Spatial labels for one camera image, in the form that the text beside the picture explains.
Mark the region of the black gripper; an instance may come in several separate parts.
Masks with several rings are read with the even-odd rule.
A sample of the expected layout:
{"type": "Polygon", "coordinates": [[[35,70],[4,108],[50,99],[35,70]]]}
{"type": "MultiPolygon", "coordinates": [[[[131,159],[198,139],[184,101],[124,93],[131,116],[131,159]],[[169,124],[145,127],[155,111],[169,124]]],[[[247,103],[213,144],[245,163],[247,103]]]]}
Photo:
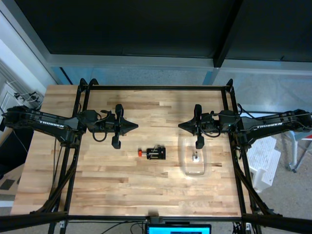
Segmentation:
{"type": "Polygon", "coordinates": [[[138,124],[127,121],[123,118],[124,109],[121,104],[115,107],[115,114],[110,113],[105,121],[105,130],[108,133],[114,133],[112,137],[112,146],[115,149],[121,148],[121,141],[119,140],[120,134],[123,136],[128,132],[138,128],[138,124]]]}
{"type": "Polygon", "coordinates": [[[197,141],[195,142],[196,149],[202,149],[205,144],[202,135],[216,138],[215,121],[212,114],[202,113],[202,106],[199,104],[195,105],[194,114],[195,118],[178,124],[178,127],[192,135],[194,134],[197,137],[197,141]]]}

